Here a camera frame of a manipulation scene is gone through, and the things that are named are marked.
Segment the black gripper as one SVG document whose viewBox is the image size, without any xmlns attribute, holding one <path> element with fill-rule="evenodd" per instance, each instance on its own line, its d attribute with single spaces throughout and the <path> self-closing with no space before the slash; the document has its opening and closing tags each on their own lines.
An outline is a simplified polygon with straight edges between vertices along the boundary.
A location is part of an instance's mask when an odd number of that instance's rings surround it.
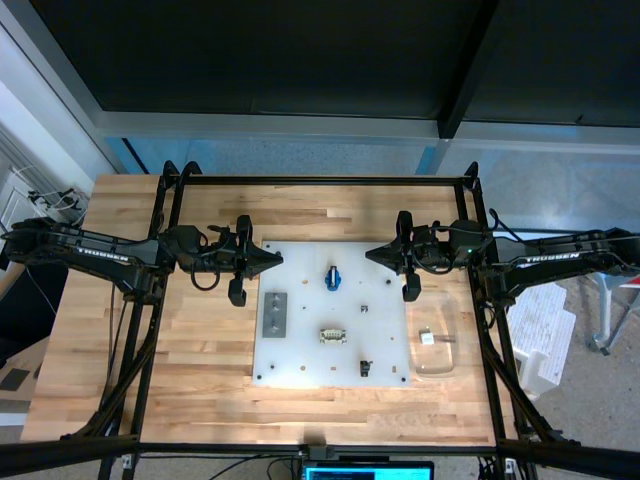
<svg viewBox="0 0 640 480">
<path fill-rule="evenodd" d="M 210 225 L 209 230 L 219 234 L 213 246 L 214 265 L 220 273 L 232 273 L 229 282 L 228 298 L 235 307 L 244 307 L 247 292 L 244 280 L 254 278 L 262 272 L 277 267 L 283 263 L 280 251 L 264 249 L 252 241 L 253 226 L 248 215 L 240 215 L 236 221 L 236 231 L 229 227 Z M 249 263 L 249 244 L 251 243 L 251 257 L 258 260 Z"/>
<path fill-rule="evenodd" d="M 417 271 L 440 274 L 440 270 L 444 268 L 444 255 L 434 228 L 429 225 L 415 226 L 412 214 L 408 211 L 399 212 L 396 233 L 397 239 L 367 251 L 366 259 L 403 276 L 403 300 L 414 302 L 422 290 L 421 277 Z M 400 258 L 385 256 L 399 252 L 399 241 Z"/>
</svg>

